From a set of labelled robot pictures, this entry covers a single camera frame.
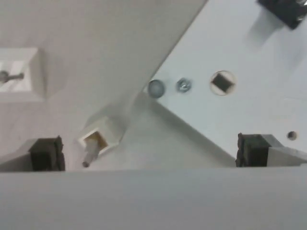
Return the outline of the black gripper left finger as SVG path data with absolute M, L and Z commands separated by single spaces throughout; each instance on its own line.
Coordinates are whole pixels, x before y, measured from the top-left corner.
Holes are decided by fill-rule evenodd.
M 1 172 L 66 171 L 62 138 L 29 139 L 15 152 L 0 157 Z

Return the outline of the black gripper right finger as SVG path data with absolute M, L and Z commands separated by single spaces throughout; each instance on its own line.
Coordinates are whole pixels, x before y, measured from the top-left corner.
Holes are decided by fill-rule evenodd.
M 307 163 L 307 154 L 286 147 L 273 135 L 238 134 L 236 167 L 287 167 Z

